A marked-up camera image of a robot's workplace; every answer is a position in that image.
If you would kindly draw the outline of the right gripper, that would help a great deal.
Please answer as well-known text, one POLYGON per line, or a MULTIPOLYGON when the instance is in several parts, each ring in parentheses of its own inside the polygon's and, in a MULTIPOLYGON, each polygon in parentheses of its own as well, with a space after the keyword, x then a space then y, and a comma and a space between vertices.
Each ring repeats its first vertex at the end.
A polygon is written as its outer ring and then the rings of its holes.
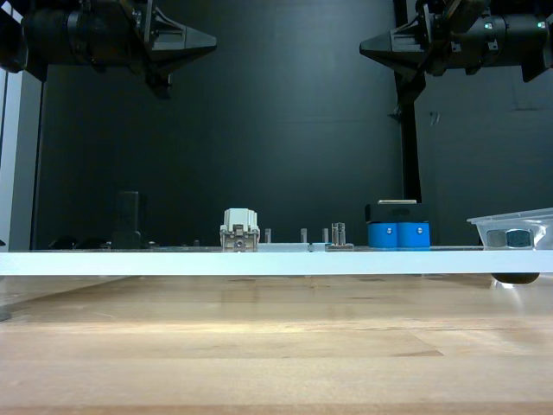
MULTIPOLYGON (((395 52, 409 71, 441 75, 454 37, 466 34, 487 9, 487 1, 417 1, 415 18, 395 29, 395 52)), ((362 41, 359 53, 373 61, 391 61, 391 32, 362 41)))

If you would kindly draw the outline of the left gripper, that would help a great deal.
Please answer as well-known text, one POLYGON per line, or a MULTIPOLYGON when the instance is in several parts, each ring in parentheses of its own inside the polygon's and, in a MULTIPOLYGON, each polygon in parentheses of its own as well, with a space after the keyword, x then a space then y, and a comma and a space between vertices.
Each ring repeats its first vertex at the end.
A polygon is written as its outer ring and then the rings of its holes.
POLYGON ((143 75, 158 98, 169 96, 178 60, 199 59, 217 48, 214 36, 170 19, 157 1, 94 1, 92 11, 117 50, 109 64, 143 75))

